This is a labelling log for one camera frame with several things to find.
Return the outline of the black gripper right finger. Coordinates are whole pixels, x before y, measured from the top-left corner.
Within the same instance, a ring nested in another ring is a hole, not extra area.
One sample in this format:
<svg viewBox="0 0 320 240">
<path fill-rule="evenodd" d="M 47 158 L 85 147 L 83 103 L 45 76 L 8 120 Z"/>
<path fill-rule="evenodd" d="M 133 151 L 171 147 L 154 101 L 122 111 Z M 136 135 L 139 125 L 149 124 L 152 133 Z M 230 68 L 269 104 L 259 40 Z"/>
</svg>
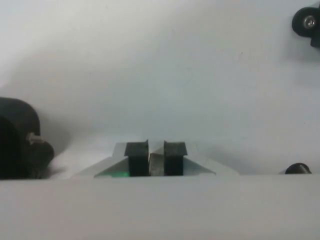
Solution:
<svg viewBox="0 0 320 240">
<path fill-rule="evenodd" d="M 193 142 L 163 144 L 163 170 L 165 176 L 238 176 L 239 173 L 205 155 Z"/>
</svg>

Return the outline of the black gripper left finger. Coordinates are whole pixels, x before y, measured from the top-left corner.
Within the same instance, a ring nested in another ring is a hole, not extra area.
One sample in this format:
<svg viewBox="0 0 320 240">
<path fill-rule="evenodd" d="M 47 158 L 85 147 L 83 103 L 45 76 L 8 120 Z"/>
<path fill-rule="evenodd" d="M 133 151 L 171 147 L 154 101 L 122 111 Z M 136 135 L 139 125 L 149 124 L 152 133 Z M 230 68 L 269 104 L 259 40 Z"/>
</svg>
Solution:
<svg viewBox="0 0 320 240">
<path fill-rule="evenodd" d="M 74 177 L 148 177 L 149 143 L 116 143 L 111 156 L 76 173 Z"/>
</svg>

